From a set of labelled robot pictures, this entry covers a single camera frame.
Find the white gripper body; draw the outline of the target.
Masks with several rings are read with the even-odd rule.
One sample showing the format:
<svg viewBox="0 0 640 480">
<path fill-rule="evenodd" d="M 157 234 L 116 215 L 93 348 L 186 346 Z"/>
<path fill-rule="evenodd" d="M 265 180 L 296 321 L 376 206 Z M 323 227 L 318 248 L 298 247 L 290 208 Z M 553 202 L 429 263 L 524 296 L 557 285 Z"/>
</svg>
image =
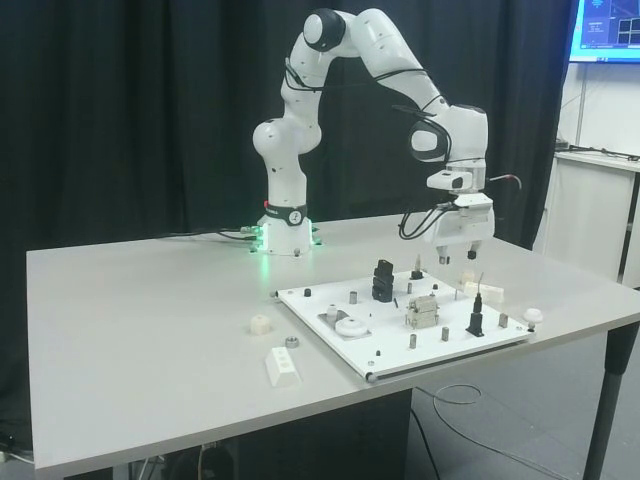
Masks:
<svg viewBox="0 0 640 480">
<path fill-rule="evenodd" d="M 467 246 L 492 238 L 495 234 L 493 203 L 480 206 L 437 208 L 435 223 L 423 234 L 426 243 L 434 247 L 466 244 Z"/>
</svg>

